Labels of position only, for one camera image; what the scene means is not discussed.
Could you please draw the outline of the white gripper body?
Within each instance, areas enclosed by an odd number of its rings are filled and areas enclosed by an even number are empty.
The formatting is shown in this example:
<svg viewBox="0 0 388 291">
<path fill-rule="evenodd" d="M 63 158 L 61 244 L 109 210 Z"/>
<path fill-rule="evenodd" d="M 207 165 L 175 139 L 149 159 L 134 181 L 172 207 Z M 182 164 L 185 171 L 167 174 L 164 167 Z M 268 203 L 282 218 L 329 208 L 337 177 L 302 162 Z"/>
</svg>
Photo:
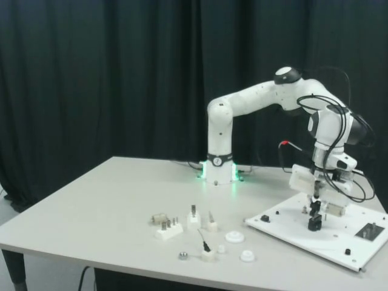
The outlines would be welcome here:
<svg viewBox="0 0 388 291">
<path fill-rule="evenodd" d="M 289 180 L 291 189 L 306 194 L 309 198 L 320 199 L 324 203 L 349 203 L 353 189 L 353 179 L 349 177 L 333 180 L 331 186 L 322 171 L 312 173 L 307 167 L 294 164 Z"/>
</svg>

